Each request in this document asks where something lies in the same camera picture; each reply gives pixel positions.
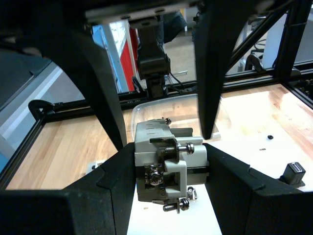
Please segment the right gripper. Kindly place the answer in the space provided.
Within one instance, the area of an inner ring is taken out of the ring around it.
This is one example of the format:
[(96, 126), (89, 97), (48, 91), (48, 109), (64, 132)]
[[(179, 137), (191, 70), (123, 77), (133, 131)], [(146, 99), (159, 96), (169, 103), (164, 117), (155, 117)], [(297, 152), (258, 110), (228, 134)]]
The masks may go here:
[(195, 7), (198, 0), (99, 0), (84, 10), (85, 24), (108, 24), (154, 17)]

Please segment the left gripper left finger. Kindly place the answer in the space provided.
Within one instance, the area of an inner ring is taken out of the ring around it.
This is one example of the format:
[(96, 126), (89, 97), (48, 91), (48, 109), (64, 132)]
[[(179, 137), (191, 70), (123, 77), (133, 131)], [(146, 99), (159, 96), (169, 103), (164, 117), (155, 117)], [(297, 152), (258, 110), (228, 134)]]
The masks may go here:
[(125, 235), (135, 190), (134, 143), (61, 190), (0, 193), (3, 235)]

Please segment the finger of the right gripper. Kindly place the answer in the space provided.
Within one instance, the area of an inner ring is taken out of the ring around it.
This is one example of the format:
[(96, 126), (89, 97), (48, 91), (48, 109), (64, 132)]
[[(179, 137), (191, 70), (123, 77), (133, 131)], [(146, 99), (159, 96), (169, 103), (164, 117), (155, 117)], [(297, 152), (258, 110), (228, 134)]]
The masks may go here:
[(201, 132), (210, 139), (230, 58), (252, 0), (207, 0), (195, 33), (194, 49)]
[(105, 49), (90, 33), (64, 21), (47, 21), (39, 42), (44, 55), (56, 63), (82, 93), (98, 120), (120, 150), (126, 143), (126, 130), (110, 61)]

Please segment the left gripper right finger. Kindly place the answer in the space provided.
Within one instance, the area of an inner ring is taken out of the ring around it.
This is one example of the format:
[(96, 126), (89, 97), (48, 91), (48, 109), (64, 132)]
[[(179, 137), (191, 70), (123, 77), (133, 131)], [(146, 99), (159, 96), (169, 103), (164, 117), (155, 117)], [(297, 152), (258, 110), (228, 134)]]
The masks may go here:
[(204, 145), (205, 187), (224, 235), (311, 235), (313, 194), (273, 179), (233, 156)]

